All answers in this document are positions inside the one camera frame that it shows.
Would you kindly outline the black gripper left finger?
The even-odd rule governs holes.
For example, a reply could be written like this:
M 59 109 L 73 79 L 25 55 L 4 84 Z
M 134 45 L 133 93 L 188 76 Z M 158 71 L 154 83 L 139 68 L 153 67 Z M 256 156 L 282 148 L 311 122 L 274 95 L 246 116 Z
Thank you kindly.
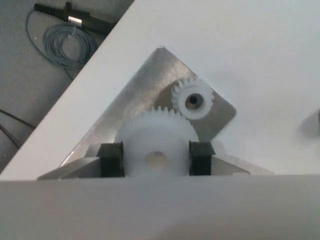
M 120 143 L 99 143 L 91 145 L 85 155 L 55 168 L 38 180 L 123 178 L 124 145 Z

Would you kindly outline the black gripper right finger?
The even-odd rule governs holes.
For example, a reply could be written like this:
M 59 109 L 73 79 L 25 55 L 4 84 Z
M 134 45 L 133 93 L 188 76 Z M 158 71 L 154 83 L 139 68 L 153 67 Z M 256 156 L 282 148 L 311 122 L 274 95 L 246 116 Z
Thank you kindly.
M 220 141 L 189 143 L 190 176 L 265 176 L 274 173 L 227 153 Z

